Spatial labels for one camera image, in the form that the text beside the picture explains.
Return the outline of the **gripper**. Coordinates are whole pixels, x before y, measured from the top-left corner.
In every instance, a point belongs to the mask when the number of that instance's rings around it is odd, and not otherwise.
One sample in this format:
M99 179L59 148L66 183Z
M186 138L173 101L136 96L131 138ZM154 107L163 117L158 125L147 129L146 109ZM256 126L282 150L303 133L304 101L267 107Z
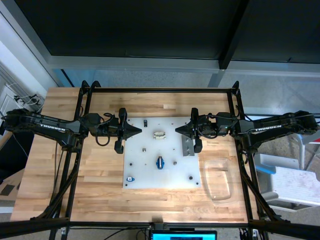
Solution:
M114 150L116 153L123 153L124 147L122 141L127 140L135 135L142 133L142 129L135 127L127 122L127 111L125 108L120 108L118 112L118 118L111 121L109 125L110 136L117 137L114 144Z
M195 153L200 153L203 149L203 143L200 137L209 140L217 137L217 130L209 120L209 117L206 115L199 115L199 111L195 107L191 109L190 121L177 127L175 132L194 140L193 150Z

